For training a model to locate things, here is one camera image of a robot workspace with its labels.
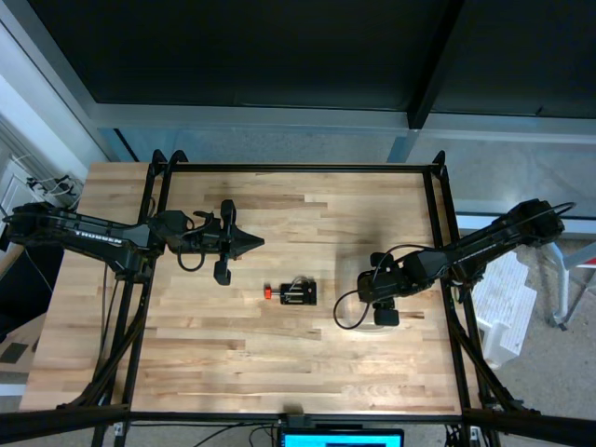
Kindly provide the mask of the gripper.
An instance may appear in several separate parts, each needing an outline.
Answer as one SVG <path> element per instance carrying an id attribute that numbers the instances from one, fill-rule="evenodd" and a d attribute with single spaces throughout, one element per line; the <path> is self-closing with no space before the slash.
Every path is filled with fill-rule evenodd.
<path id="1" fill-rule="evenodd" d="M 235 226 L 237 210 L 231 199 L 226 199 L 220 207 L 220 218 L 215 218 L 213 213 L 196 211 L 195 215 L 202 216 L 204 223 L 198 228 L 185 233 L 187 253 L 199 253 L 200 261 L 195 267 L 186 267 L 187 272 L 200 270 L 205 263 L 207 254 L 217 254 L 219 260 L 214 265 L 213 276 L 222 286 L 231 283 L 231 271 L 228 261 L 231 257 L 237 259 L 248 251 L 255 250 L 264 244 L 264 239 L 246 233 Z"/>
<path id="2" fill-rule="evenodd" d="M 410 288 L 410 279 L 399 262 L 390 253 L 374 252 L 371 255 L 373 267 L 371 294 L 374 324 L 397 327 L 400 324 L 395 299 L 405 295 Z"/>

